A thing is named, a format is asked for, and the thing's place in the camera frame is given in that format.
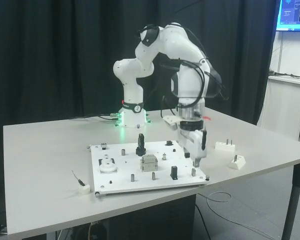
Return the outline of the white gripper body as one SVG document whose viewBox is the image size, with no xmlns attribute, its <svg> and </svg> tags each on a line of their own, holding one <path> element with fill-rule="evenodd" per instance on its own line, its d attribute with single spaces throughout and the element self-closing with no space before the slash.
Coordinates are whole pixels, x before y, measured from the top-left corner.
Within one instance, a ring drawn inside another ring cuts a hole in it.
<svg viewBox="0 0 300 240">
<path fill-rule="evenodd" d="M 186 148 L 190 153 L 190 158 L 205 158 L 207 156 L 206 149 L 207 131 L 201 130 L 179 130 L 178 143 L 183 148 Z"/>
</svg>

